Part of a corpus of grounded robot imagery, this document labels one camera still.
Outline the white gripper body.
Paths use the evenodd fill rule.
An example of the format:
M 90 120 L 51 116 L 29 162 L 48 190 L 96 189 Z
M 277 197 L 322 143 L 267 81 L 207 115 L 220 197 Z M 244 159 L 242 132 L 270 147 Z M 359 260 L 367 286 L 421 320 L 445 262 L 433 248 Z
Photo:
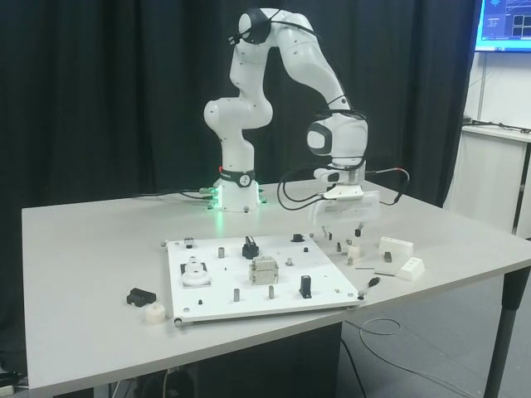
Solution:
M 362 197 L 344 200 L 324 200 L 313 205 L 309 218 L 316 226 L 340 223 L 357 225 L 374 221 L 380 216 L 380 192 L 365 192 Z

